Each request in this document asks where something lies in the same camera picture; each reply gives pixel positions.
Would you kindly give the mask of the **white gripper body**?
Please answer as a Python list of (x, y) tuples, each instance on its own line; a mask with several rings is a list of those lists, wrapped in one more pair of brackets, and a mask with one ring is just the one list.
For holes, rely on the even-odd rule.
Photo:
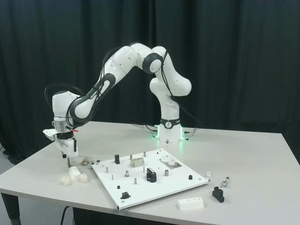
[(77, 140), (73, 138), (56, 139), (55, 143), (61, 152), (66, 154), (67, 158), (74, 158), (78, 156)]

